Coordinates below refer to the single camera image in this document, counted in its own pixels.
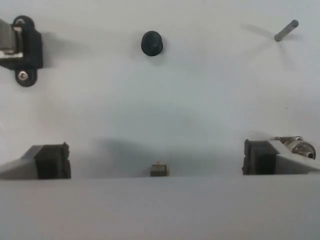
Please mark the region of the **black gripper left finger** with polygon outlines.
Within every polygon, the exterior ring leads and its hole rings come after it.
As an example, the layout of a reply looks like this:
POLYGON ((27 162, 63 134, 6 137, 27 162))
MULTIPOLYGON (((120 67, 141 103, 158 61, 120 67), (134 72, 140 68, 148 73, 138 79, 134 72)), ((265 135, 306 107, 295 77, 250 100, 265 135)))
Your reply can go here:
POLYGON ((2 180, 71 179, 70 147, 62 144, 31 146, 20 158, 0 165, 2 180))

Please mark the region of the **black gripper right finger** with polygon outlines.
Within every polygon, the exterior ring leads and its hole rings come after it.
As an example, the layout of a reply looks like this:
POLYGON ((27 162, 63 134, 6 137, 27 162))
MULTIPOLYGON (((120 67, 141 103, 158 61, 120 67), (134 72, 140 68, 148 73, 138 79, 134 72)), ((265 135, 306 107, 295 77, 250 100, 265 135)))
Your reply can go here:
POLYGON ((312 144, 302 138, 245 140, 244 175, 302 175, 320 172, 312 144))

